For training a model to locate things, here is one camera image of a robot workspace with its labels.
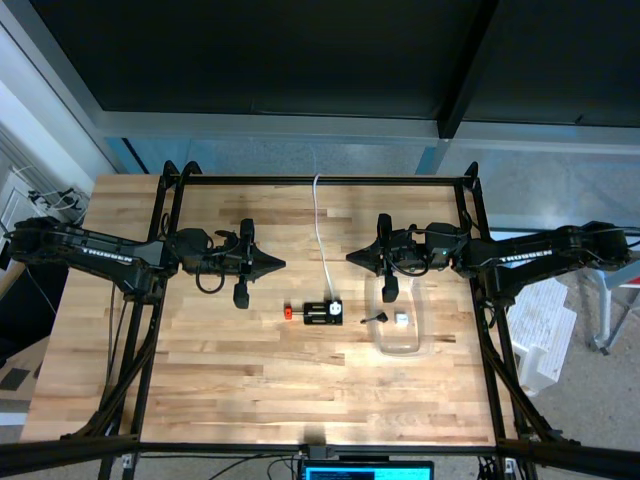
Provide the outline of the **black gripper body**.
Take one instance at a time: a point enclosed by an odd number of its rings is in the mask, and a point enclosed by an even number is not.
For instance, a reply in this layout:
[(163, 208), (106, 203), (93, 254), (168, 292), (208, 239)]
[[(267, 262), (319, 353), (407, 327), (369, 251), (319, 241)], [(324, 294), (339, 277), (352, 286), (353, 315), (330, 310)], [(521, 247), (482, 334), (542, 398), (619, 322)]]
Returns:
[(233, 302), (238, 309), (249, 307), (248, 283), (253, 280), (254, 221), (243, 219), (240, 232), (216, 230), (215, 234), (224, 239), (223, 244), (214, 251), (216, 271), (221, 275), (237, 278), (233, 290)]
[(421, 277), (426, 274), (426, 250), (413, 239), (420, 230), (415, 224), (407, 229), (394, 230), (388, 214), (380, 214), (377, 223), (379, 240), (379, 275), (384, 277), (382, 299), (393, 303), (399, 295), (399, 283), (395, 273), (407, 277)]

